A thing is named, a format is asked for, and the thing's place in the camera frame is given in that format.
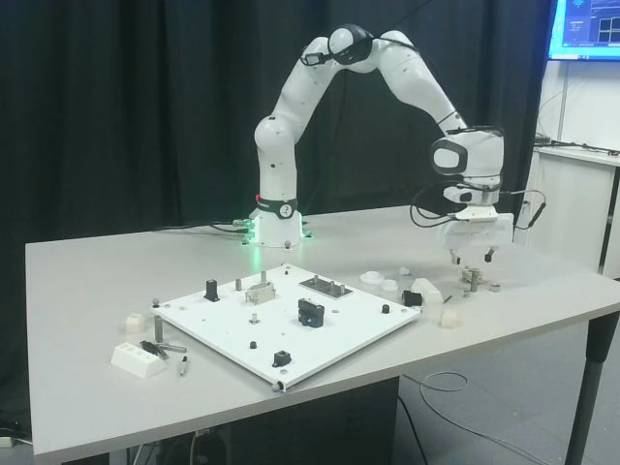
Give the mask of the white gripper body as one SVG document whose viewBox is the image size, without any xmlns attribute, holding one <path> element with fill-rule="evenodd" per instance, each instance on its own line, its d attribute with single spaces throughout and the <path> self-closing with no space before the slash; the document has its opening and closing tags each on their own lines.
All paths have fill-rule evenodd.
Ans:
<svg viewBox="0 0 620 465">
<path fill-rule="evenodd" d="M 437 241 L 445 249 L 456 251 L 472 247 L 497 249 L 512 243 L 513 214 L 496 211 L 461 211 L 441 225 Z"/>
</svg>

